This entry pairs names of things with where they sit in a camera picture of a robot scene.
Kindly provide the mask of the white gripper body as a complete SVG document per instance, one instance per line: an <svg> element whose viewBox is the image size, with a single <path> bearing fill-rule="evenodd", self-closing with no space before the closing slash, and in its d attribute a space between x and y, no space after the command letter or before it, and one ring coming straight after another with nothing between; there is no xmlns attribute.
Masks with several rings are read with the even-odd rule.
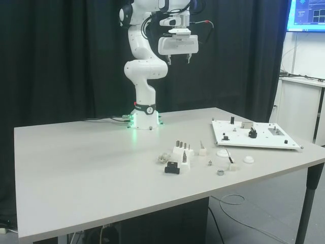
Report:
<svg viewBox="0 0 325 244"><path fill-rule="evenodd" d="M190 35L183 39L161 37L158 41L160 55L193 54L199 50L198 36Z"/></svg>

